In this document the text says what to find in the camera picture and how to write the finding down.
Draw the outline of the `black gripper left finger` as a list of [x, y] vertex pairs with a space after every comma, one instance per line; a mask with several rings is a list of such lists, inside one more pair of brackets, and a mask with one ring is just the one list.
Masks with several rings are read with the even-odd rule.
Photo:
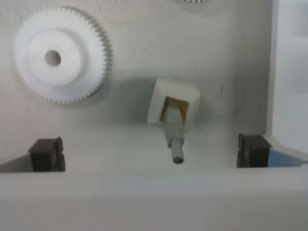
[[61, 137], [38, 139], [24, 153], [0, 159], [1, 173], [65, 172]]

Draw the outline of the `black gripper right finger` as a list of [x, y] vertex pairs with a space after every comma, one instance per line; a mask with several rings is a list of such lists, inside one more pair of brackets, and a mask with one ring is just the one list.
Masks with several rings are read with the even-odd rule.
[[238, 168], [300, 167], [308, 164], [308, 154], [282, 145], [269, 135], [238, 135]]

